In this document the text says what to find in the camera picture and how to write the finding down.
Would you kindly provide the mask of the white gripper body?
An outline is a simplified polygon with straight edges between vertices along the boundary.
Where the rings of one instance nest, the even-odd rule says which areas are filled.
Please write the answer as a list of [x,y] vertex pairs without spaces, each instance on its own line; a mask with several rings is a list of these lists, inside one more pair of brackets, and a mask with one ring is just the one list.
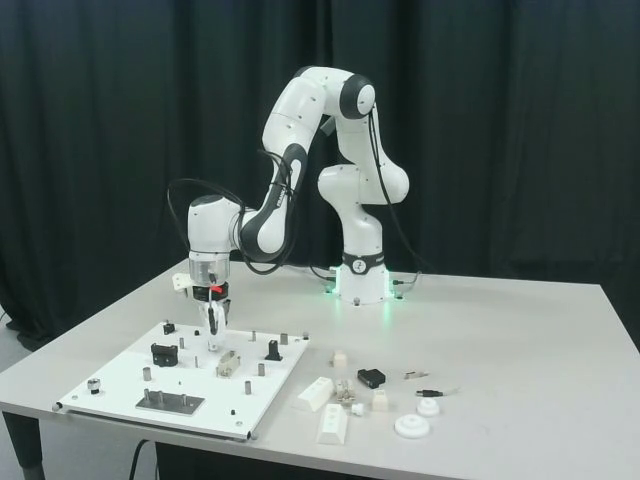
[[201,333],[208,346],[223,346],[226,339],[226,310],[223,301],[199,302]]

